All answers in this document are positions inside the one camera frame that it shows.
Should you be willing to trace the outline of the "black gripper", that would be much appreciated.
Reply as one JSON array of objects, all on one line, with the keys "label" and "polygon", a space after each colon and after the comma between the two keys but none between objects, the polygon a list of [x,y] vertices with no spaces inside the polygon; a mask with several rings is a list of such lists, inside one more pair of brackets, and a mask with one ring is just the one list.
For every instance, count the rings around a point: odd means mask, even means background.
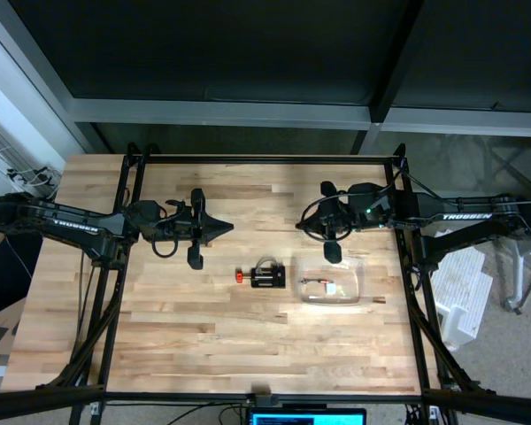
[{"label": "black gripper", "polygon": [[[308,208],[301,214],[296,228],[317,242],[324,242],[325,259],[331,264],[342,261],[342,247],[339,240],[346,238],[359,223],[359,209],[351,201],[356,197],[344,190],[338,190],[329,181],[320,184],[324,197],[319,208]],[[309,228],[321,224],[321,233]]]},{"label": "black gripper", "polygon": [[[201,189],[191,191],[191,206],[184,201],[169,199],[165,203],[175,208],[174,214],[160,219],[152,237],[152,250],[162,259],[171,258],[178,250],[180,241],[190,241],[187,251],[187,262],[192,269],[202,269],[204,258],[200,247],[209,245],[216,238],[234,229],[232,223],[213,218],[205,208],[204,193]],[[174,243],[171,253],[162,254],[156,247],[157,242]]]}]

